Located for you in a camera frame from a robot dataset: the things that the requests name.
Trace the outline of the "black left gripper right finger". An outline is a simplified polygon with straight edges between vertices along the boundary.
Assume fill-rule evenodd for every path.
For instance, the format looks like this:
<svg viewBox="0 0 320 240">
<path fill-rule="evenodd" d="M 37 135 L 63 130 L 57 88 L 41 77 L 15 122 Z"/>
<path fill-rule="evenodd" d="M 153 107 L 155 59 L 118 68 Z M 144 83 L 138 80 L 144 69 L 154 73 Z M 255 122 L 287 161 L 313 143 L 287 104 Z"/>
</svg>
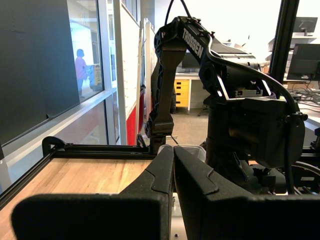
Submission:
<svg viewBox="0 0 320 240">
<path fill-rule="evenodd" d="M 180 146 L 174 178 L 190 240 L 317 240 L 317 195 L 254 195 Z"/>
</svg>

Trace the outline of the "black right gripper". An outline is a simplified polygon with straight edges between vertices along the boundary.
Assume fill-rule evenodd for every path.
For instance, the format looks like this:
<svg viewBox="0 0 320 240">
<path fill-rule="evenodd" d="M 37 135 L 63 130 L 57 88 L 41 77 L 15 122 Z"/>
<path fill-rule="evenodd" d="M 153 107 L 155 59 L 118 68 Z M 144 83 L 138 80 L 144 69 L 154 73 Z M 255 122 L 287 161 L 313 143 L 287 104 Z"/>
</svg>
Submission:
<svg viewBox="0 0 320 240">
<path fill-rule="evenodd" d="M 239 159 L 236 151 L 208 139 L 207 164 L 224 178 L 253 192 L 253 170 L 245 160 Z"/>
</svg>

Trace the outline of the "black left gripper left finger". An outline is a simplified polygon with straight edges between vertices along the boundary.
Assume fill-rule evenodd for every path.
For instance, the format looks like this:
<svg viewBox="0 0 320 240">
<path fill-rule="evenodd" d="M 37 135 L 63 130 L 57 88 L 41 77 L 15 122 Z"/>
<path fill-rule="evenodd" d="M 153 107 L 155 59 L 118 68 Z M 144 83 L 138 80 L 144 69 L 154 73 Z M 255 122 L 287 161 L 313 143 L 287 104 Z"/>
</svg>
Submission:
<svg viewBox="0 0 320 240">
<path fill-rule="evenodd" d="M 118 194 L 38 194 L 19 202 L 11 224 L 19 240 L 168 240 L 174 151 L 164 147 Z"/>
</svg>

